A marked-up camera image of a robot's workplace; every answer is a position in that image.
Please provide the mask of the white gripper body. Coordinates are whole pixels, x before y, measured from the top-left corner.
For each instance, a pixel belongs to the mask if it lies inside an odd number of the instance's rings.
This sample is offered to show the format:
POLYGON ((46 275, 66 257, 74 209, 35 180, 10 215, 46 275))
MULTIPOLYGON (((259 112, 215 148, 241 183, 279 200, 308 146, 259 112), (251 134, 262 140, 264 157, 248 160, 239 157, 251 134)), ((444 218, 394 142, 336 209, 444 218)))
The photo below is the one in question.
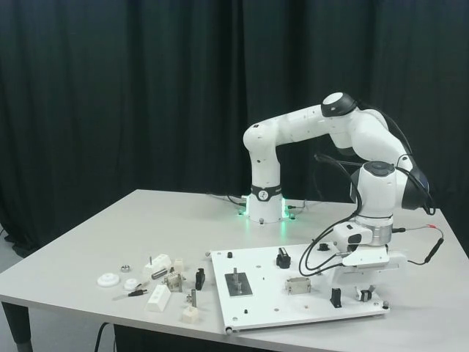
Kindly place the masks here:
POLYGON ((368 287, 390 284, 405 275, 405 255, 391 252, 386 263, 374 263, 337 268, 331 275, 333 287, 368 287))

